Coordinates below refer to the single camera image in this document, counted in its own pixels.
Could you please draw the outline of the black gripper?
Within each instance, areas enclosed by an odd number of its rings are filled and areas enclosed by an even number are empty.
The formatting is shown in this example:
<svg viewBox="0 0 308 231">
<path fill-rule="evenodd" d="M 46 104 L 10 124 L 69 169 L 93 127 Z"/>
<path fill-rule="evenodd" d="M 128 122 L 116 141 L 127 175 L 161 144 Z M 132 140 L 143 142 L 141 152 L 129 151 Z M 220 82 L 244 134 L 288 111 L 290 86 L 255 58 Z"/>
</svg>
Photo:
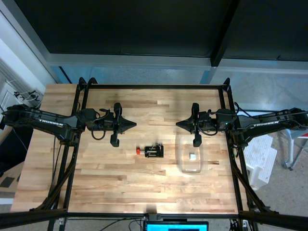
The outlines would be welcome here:
<svg viewBox="0 0 308 231">
<path fill-rule="evenodd" d="M 105 110 L 104 115 L 104 128 L 106 131 L 112 131 L 110 143 L 113 147 L 119 147 L 118 133 L 123 134 L 128 129 L 136 126 L 137 123 L 127 120 L 122 116 L 122 106 L 120 103 L 114 104 L 114 112 L 110 109 Z"/>
<path fill-rule="evenodd" d="M 216 135 L 216 125 L 211 119 L 211 109 L 205 112 L 199 111 L 199 104 L 192 104 L 192 115 L 176 123 L 176 126 L 188 131 L 190 134 L 194 133 L 193 146 L 200 147 L 202 144 L 202 136 L 200 132 L 206 136 Z"/>
</svg>

